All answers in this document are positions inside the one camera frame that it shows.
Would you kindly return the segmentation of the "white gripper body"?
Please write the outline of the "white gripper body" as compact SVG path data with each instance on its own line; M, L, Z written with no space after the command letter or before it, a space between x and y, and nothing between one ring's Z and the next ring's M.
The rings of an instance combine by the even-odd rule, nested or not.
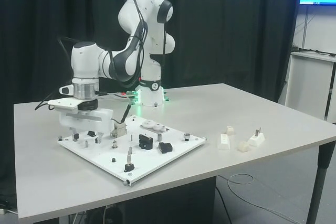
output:
M61 112L59 116L62 126L76 129L77 131L95 131L108 133L114 129L112 121L113 110L96 109L92 111Z

